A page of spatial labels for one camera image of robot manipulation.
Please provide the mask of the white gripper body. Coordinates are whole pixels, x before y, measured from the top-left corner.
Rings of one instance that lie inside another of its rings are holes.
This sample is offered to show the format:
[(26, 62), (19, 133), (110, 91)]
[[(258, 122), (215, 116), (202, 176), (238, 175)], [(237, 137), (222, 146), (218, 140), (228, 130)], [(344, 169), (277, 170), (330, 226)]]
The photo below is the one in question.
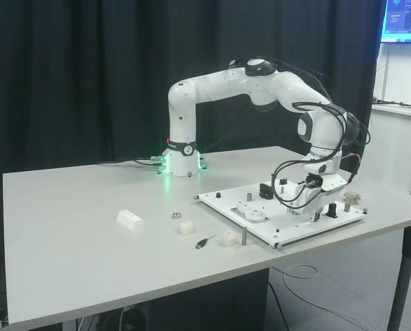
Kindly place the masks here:
[(320, 187), (305, 188), (296, 200), (289, 202), (289, 206), (295, 212), (314, 212), (338, 201), (343, 195), (345, 187), (346, 184), (343, 184), (327, 192)]

